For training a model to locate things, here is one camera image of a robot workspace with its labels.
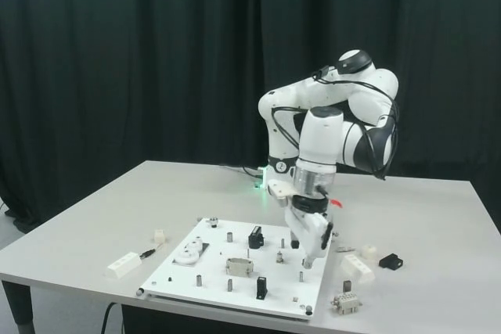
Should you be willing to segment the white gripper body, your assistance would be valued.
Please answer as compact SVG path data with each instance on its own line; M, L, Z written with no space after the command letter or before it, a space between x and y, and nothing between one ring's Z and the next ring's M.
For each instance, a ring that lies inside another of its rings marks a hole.
M320 213L306 213L294 208L284 210L285 222L294 233L305 254L316 258L326 256L328 245L333 231L333 223L329 217Z

